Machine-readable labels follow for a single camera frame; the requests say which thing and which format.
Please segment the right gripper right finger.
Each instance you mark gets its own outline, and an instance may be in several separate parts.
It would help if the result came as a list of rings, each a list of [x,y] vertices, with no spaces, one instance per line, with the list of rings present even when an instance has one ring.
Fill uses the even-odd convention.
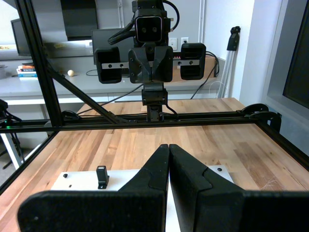
[[[178,145],[169,149],[170,183],[181,231],[308,231],[308,192],[244,190]]]

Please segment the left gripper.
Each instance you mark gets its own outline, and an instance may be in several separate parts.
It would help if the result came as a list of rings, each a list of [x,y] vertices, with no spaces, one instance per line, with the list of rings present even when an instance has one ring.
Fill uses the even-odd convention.
[[[123,69],[133,84],[167,83],[172,81],[173,69],[180,67],[182,80],[200,80],[204,76],[206,46],[184,43],[180,58],[175,59],[170,46],[134,47],[128,51],[127,61],[120,61],[118,47],[95,51],[99,81],[115,84],[122,80]]]

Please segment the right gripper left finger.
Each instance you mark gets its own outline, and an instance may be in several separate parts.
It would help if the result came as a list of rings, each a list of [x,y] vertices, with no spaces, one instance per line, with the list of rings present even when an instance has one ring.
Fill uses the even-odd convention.
[[[160,145],[118,191],[42,191],[19,207],[23,232],[163,232],[169,146]]]

